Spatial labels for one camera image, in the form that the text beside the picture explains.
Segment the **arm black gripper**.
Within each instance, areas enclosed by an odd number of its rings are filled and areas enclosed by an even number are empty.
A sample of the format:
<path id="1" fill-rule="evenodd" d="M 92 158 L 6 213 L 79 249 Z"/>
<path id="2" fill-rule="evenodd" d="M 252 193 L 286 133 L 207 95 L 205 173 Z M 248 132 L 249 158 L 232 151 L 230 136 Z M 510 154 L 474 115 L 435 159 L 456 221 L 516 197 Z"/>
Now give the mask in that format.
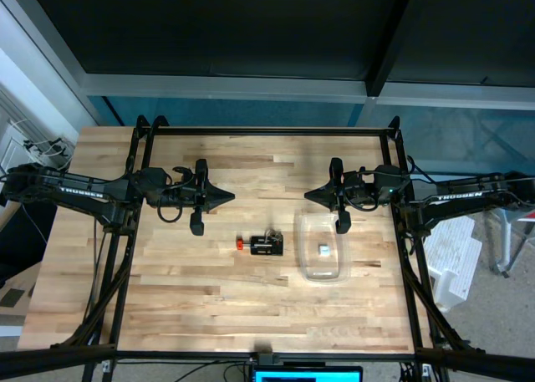
<path id="1" fill-rule="evenodd" d="M 190 230 L 194 236 L 203 236 L 205 225 L 202 221 L 202 213 L 205 210 L 212 211 L 218 206 L 235 199 L 234 194 L 214 186 L 208 178 L 208 166 L 206 159 L 196 161 L 195 171 L 177 166 L 174 171 L 182 174 L 182 181 L 167 186 L 160 194 L 160 208 L 175 207 L 178 215 L 172 219 L 166 219 L 160 215 L 165 223 L 175 223 L 181 219 L 183 209 L 190 207 L 193 212 L 190 217 Z M 216 196 L 207 200 L 206 196 Z"/>
<path id="2" fill-rule="evenodd" d="M 329 181 L 324 186 L 307 191 L 304 196 L 308 201 L 318 204 L 329 211 L 336 211 L 336 232 L 345 234 L 351 228 L 351 217 L 346 209 L 350 206 L 357 211 L 371 212 L 376 209 L 376 197 L 357 171 L 344 173 L 343 162 L 333 158 L 329 165 Z"/>

